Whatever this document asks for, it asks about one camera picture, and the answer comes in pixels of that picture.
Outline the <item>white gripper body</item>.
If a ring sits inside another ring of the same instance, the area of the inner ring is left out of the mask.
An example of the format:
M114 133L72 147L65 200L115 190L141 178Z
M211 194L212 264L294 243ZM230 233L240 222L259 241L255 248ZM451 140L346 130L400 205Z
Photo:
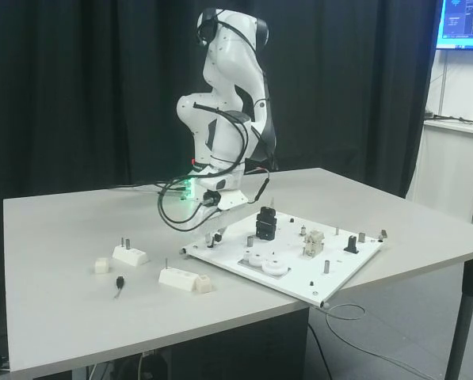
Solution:
M240 190L205 191L197 199L201 208L196 213L195 227L201 234L225 229L248 203L248 198Z

